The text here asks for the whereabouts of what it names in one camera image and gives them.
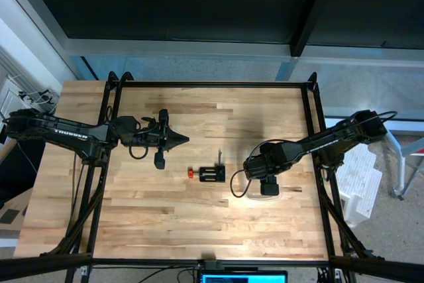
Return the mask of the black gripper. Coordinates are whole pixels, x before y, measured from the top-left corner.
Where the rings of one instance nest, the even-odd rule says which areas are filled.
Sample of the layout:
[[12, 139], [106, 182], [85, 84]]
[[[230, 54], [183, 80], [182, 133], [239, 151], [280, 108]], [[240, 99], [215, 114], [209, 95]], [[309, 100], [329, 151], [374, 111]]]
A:
[[244, 173], [248, 181], [260, 182], [261, 194], [279, 194], [276, 173], [272, 165], [268, 164], [262, 155], [252, 156], [244, 161]]
[[154, 155], [154, 165], [157, 169], [165, 169], [164, 151], [189, 142], [189, 137], [174, 132], [169, 126], [169, 114], [167, 109], [159, 111], [159, 118], [156, 127], [148, 135], [150, 146], [157, 148]]

